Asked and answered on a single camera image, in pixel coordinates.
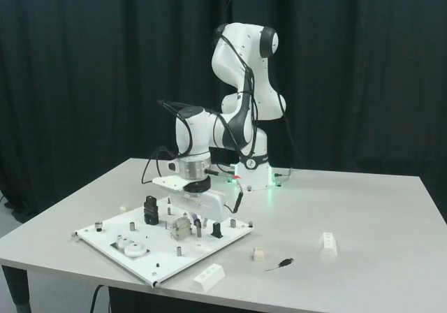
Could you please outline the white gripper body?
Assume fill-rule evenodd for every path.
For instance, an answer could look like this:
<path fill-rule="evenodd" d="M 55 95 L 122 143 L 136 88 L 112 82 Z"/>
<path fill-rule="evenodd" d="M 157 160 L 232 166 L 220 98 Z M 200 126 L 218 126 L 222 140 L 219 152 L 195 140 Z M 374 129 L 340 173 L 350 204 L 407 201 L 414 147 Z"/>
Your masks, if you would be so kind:
<path fill-rule="evenodd" d="M 202 193 L 175 191 L 173 192 L 173 205 L 203 219 L 226 220 L 226 195 L 212 189 Z"/>

